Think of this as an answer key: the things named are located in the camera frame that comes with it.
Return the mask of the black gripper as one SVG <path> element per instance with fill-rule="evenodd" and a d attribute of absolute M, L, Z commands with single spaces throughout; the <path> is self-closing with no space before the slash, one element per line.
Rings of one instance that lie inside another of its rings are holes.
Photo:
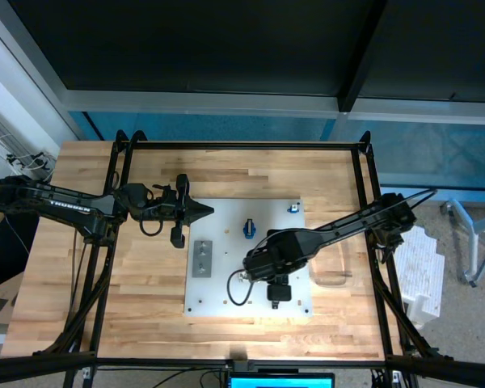
<path fill-rule="evenodd" d="M 292 300 L 291 286 L 287 276 L 277 276 L 268 282 L 267 299 L 272 304 L 290 302 Z"/>
<path fill-rule="evenodd" d="M 184 248 L 183 226 L 186 224 L 186 209 L 190 211 L 187 215 L 187 223 L 192 224 L 213 214 L 214 208 L 189 196 L 190 183 L 186 174 L 177 175 L 175 189 L 171 189 L 170 185 L 159 184 L 154 184 L 153 188 L 161 190 L 162 195 L 156 200 L 156 208 L 152 210 L 152 220 L 159 222 L 159 230 L 162 229 L 165 221 L 173 221 L 175 225 L 171 228 L 171 244 L 175 248 Z"/>

